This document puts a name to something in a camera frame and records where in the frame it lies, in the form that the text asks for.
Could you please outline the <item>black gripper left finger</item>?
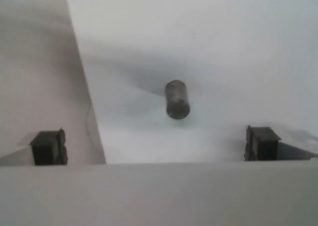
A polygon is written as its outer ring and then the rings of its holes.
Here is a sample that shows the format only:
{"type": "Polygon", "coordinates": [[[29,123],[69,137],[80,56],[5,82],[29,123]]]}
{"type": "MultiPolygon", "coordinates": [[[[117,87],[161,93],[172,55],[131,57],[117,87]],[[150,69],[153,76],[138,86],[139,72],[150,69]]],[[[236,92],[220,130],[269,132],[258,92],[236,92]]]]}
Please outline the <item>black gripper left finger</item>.
{"type": "Polygon", "coordinates": [[[30,133],[22,139],[21,143],[22,149],[0,157],[1,166],[68,164],[66,133],[63,128],[30,133]]]}

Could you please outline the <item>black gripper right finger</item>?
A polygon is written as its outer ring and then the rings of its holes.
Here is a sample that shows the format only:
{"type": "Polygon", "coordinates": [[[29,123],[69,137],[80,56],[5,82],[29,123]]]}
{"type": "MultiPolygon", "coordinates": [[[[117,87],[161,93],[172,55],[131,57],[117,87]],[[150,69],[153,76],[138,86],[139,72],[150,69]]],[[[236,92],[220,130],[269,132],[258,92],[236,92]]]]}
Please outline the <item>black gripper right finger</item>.
{"type": "Polygon", "coordinates": [[[244,161],[317,160],[318,154],[281,142],[270,127],[247,125],[244,161]]]}

